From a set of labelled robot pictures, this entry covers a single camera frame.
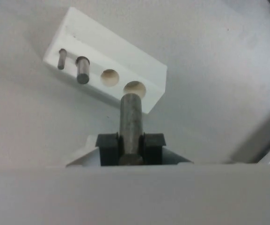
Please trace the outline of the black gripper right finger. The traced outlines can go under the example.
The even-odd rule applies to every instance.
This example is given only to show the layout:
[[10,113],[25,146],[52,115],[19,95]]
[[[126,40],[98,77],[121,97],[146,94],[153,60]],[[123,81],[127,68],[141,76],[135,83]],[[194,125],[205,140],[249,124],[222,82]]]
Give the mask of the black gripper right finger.
[[179,163],[193,162],[166,148],[163,133],[143,135],[143,160],[146,165],[177,165]]

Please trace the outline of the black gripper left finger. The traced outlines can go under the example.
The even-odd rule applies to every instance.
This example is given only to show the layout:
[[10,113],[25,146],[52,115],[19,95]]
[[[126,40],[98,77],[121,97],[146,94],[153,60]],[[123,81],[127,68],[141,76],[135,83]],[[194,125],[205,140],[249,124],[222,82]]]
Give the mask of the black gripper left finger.
[[85,146],[66,157],[66,167],[119,165],[119,135],[89,135]]

